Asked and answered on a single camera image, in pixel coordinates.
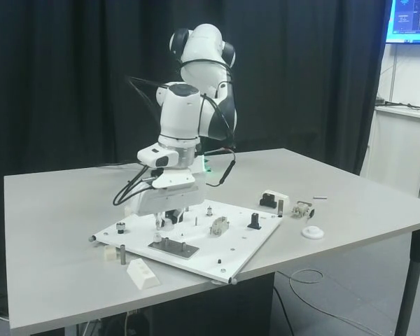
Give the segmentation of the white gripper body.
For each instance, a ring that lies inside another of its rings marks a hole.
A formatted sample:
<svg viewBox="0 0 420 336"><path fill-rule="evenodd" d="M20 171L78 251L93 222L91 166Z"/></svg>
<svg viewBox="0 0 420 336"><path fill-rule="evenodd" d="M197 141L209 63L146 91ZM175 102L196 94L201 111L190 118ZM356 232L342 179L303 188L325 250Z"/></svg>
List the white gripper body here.
<svg viewBox="0 0 420 336"><path fill-rule="evenodd" d="M132 198L132 212L138 216L145 216L184 209L203 203L204 198L204 189L196 185L176 190L147 190Z"/></svg>

